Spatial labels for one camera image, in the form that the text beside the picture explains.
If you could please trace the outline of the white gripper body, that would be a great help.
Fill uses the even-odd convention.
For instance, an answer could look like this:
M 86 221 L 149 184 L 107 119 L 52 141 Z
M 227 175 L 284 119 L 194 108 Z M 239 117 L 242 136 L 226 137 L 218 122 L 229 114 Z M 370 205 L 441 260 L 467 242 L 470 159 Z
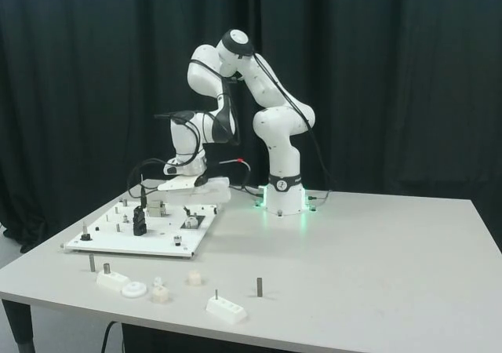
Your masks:
M 220 204 L 231 198 L 228 178 L 209 178 L 196 185 L 197 178 L 174 178 L 168 181 L 168 203 L 174 205 Z

